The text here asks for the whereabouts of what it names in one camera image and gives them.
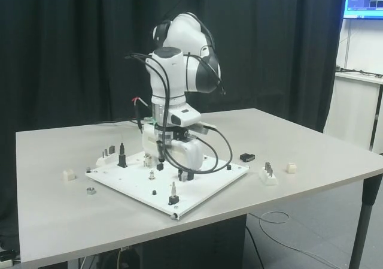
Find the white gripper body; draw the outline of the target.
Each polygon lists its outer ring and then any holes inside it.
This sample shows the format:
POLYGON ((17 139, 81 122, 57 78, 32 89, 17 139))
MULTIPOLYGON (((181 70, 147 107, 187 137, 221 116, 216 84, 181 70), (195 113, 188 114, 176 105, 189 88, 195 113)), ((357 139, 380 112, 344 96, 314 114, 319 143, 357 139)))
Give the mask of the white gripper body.
POLYGON ((168 161, 176 167, 196 171, 203 164, 202 142, 189 136, 186 128, 174 126, 166 128, 165 143, 162 143, 162 127, 144 125, 142 146, 146 155, 157 161, 168 161))

